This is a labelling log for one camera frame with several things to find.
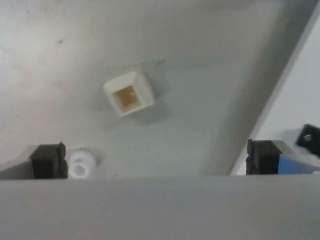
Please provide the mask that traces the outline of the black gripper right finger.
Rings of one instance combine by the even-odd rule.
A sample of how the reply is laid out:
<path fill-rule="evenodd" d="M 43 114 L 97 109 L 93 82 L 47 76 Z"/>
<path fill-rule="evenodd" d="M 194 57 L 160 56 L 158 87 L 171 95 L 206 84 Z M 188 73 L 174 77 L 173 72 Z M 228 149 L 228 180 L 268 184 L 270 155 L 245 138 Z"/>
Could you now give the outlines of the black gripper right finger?
<path fill-rule="evenodd" d="M 291 148 L 282 140 L 247 142 L 247 175 L 319 174 L 320 158 L 302 148 Z"/>

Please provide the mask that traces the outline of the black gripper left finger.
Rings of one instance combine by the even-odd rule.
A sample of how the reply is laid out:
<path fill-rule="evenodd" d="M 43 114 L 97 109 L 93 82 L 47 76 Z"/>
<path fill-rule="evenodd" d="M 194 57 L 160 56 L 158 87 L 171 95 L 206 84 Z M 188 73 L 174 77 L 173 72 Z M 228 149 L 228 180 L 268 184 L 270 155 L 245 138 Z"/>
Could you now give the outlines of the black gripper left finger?
<path fill-rule="evenodd" d="M 18 157 L 0 164 L 2 180 L 67 179 L 66 146 L 40 144 L 28 146 Z"/>

